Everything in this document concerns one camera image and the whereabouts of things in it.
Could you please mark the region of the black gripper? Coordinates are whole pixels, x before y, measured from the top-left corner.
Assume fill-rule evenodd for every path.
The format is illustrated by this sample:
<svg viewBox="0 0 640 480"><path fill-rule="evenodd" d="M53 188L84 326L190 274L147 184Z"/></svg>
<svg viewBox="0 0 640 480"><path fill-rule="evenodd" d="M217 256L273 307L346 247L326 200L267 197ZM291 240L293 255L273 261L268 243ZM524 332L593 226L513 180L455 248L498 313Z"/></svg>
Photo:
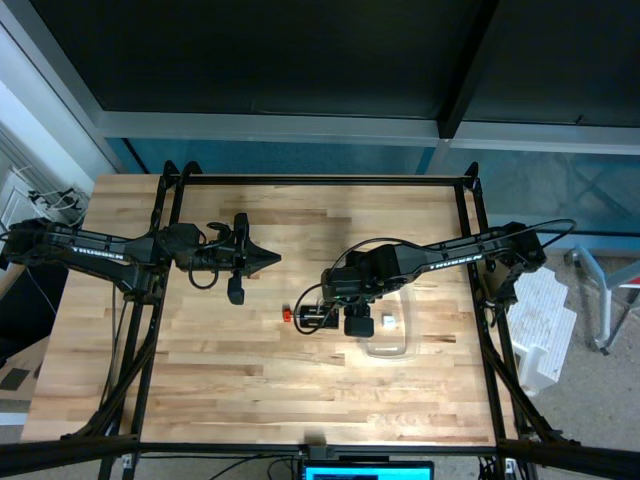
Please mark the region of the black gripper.
<svg viewBox="0 0 640 480"><path fill-rule="evenodd" d="M373 319L367 303L355 303L333 309L327 318L328 328L339 327L339 311L344 314L344 334L346 336L373 335Z"/></svg>
<svg viewBox="0 0 640 480"><path fill-rule="evenodd" d="M213 280L201 285L192 279L192 286L198 290L213 288L221 271L228 271L231 277L228 280L227 296L233 305L243 305L245 291L242 287L242 276L248 264L248 275L277 264L281 261L281 255L256 245L249 240L249 221L246 213L238 213L234 217L233 227L221 222L209 222L207 227L217 232L215 240L206 241L199 245L192 255L192 272L210 271ZM248 263L247 257L255 257Z"/></svg>

